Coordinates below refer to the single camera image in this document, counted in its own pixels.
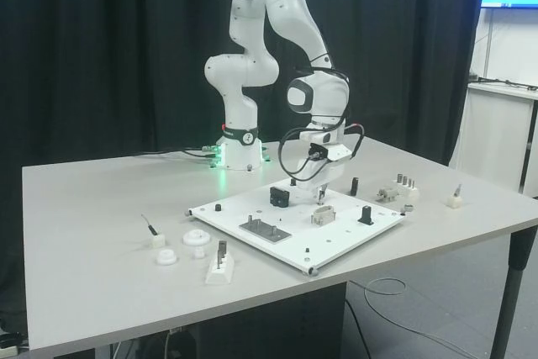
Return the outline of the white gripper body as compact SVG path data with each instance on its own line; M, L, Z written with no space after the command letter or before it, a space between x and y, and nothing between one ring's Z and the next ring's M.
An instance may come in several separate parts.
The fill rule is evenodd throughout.
M296 185L311 194L318 194L319 190L337 178L337 164L327 159L309 160L301 159L296 174Z

